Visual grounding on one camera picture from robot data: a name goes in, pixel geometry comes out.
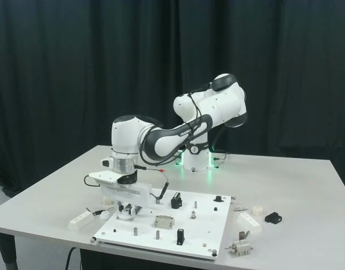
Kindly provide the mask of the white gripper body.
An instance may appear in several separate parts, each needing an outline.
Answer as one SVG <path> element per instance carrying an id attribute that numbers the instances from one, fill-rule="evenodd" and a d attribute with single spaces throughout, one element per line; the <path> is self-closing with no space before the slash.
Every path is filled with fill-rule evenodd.
<path id="1" fill-rule="evenodd" d="M 111 200 L 146 208 L 149 206 L 151 185 L 138 182 L 127 186 L 101 184 L 101 191 L 104 197 Z"/>

